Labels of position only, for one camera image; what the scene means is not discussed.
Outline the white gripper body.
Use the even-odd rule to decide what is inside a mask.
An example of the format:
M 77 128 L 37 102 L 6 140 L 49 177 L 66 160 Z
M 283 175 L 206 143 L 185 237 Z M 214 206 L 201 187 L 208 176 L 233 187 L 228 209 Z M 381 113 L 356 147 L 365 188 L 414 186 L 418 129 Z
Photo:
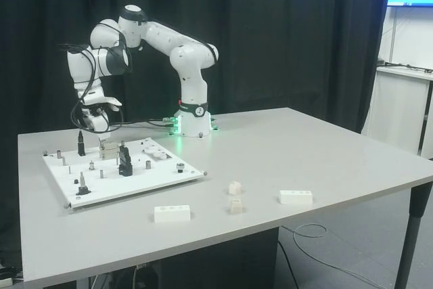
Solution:
M 91 133 L 107 133 L 110 131 L 108 116 L 105 112 L 92 115 L 90 112 L 83 112 L 84 126 L 82 130 Z

